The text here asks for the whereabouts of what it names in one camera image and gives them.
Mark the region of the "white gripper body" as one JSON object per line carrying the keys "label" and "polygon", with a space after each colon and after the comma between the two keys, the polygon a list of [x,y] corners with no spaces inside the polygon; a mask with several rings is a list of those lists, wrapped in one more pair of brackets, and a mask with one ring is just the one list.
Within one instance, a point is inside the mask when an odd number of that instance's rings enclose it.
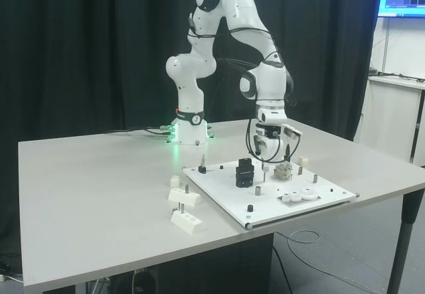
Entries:
{"label": "white gripper body", "polygon": [[254,136],[254,153],[261,160],[278,162],[282,160],[282,140],[263,135]]}

